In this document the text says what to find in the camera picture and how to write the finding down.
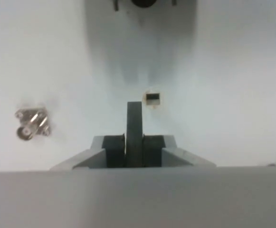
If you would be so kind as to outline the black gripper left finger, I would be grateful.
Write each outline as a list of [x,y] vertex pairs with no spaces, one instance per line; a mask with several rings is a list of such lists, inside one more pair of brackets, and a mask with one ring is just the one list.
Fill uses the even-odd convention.
[[95,136],[91,147],[55,165],[51,170],[106,169],[125,166],[125,136]]

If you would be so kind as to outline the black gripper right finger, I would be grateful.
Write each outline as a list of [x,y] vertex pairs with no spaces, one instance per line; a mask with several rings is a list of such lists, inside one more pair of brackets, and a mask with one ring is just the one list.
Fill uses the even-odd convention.
[[145,167],[216,167],[215,163],[178,147],[173,135],[145,135],[143,164]]

